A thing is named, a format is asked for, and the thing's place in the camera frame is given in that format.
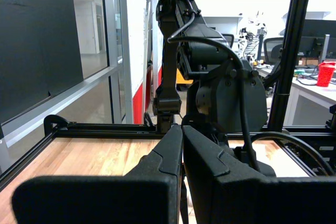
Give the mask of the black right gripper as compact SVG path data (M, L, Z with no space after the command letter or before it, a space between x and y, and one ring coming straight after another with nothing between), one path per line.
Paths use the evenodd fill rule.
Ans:
M212 123L206 122L205 115L186 115L183 117L183 125L192 126L231 156L241 156L238 150L229 147L227 134L221 132Z

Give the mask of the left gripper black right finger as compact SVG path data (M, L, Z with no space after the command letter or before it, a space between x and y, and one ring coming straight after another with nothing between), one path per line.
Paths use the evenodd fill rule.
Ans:
M183 136L198 223L335 223L334 177L267 177L191 126Z

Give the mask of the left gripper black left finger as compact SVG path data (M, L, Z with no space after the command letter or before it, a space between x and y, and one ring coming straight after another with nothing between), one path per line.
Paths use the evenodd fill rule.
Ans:
M12 196L18 223L178 223L183 133L175 125L124 176L40 176Z

